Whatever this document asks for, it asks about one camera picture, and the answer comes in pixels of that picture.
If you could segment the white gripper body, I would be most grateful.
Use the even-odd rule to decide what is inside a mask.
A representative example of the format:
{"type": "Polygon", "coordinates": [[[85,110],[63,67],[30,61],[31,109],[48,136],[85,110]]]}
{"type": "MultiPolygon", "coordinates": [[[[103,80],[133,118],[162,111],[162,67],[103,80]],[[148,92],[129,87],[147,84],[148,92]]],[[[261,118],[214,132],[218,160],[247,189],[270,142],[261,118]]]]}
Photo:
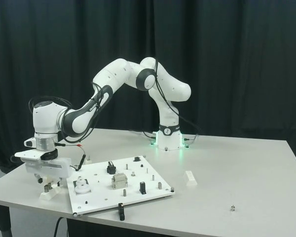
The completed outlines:
{"type": "Polygon", "coordinates": [[[50,161],[25,161],[28,173],[55,178],[69,178],[72,175],[71,164],[72,160],[70,158],[56,158],[50,161]]]}

